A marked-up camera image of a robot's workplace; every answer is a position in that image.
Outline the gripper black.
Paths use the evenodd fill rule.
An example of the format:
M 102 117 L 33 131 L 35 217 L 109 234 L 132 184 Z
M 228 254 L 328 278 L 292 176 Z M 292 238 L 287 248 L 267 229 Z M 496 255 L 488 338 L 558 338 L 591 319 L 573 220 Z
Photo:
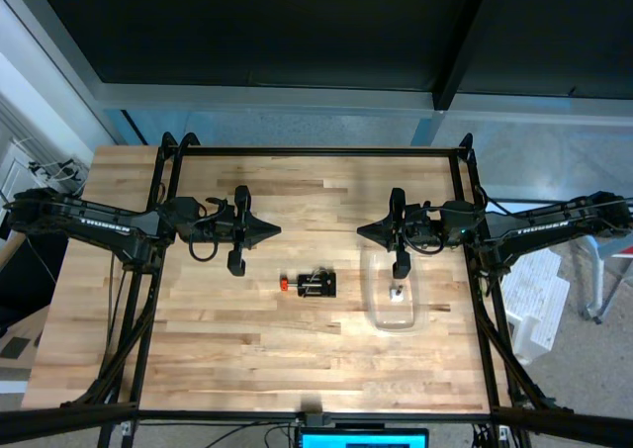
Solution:
M 393 265 L 395 278 L 408 276 L 411 269 L 410 250 L 423 256 L 435 254 L 435 228 L 427 210 L 420 204 L 408 205 L 406 193 L 401 188 L 392 190 L 390 212 L 384 218 L 361 225 L 357 230 L 361 237 L 396 253 Z
M 221 242 L 230 242 L 232 250 L 227 255 L 227 268 L 233 276 L 245 274 L 242 251 L 281 233 L 281 228 L 250 214 L 251 195 L 245 185 L 235 188 L 234 204 L 227 206 L 216 221 L 216 236 Z

